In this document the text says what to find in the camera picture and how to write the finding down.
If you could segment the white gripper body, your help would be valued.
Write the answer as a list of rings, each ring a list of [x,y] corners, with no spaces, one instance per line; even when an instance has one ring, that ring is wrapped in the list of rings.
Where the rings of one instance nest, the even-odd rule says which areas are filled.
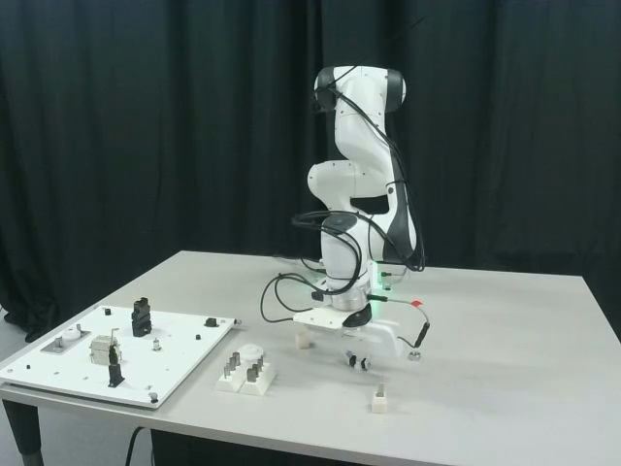
[[[404,354],[404,343],[399,339],[400,326],[391,320],[370,320],[359,327],[340,332],[339,344],[345,351],[358,357],[399,358]]]

